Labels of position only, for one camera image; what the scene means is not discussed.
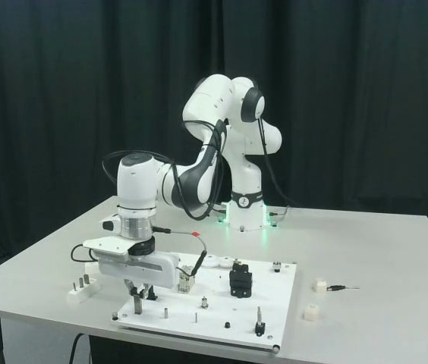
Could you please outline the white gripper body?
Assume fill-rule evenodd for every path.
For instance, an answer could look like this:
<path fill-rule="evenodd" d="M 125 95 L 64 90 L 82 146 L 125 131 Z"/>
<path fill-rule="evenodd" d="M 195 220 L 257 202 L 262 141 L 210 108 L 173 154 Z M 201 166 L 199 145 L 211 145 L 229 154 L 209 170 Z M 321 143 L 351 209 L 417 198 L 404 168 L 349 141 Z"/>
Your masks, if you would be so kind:
<path fill-rule="evenodd" d="M 99 271 L 132 281 L 135 287 L 144 284 L 173 287 L 177 282 L 179 257 L 175 253 L 153 252 L 145 256 L 111 256 L 99 254 Z"/>

